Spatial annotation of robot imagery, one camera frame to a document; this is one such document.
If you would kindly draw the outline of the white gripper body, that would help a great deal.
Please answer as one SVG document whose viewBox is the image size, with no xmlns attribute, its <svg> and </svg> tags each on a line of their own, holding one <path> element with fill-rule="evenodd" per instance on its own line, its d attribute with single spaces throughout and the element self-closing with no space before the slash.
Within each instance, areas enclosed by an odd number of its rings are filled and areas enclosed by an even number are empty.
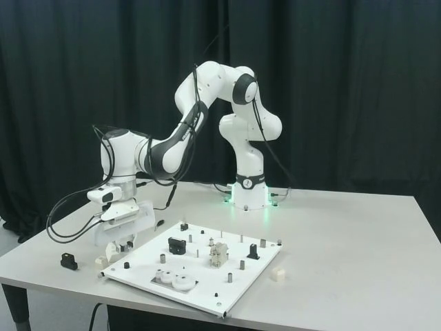
<svg viewBox="0 0 441 331">
<path fill-rule="evenodd" d="M 99 220 L 102 223 L 91 231 L 91 240 L 95 246 L 107 245 L 153 228 L 154 209 L 151 201 L 115 201 Z"/>
</svg>

